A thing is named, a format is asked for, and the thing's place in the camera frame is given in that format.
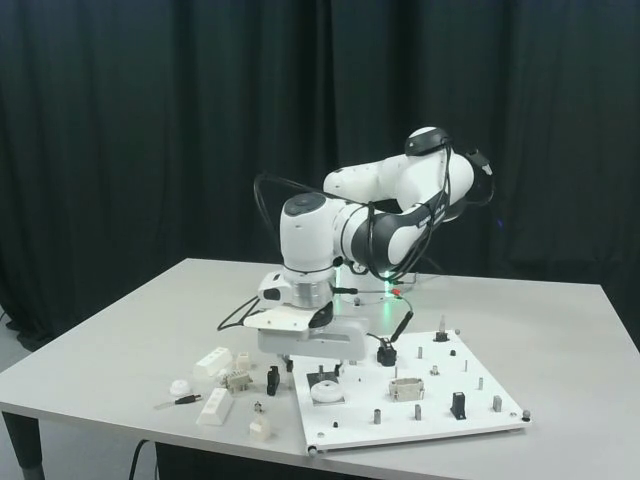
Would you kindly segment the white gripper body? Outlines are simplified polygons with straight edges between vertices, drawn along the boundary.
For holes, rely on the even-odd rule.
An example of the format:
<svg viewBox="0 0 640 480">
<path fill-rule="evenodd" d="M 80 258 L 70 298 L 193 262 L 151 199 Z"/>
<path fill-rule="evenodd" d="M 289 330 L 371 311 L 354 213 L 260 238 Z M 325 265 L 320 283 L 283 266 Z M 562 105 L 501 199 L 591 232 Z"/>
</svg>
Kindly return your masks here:
<svg viewBox="0 0 640 480">
<path fill-rule="evenodd" d="M 306 332 L 259 330 L 257 337 L 265 353 L 360 361 L 367 353 L 368 331 L 367 319 L 336 319 Z"/>
</svg>

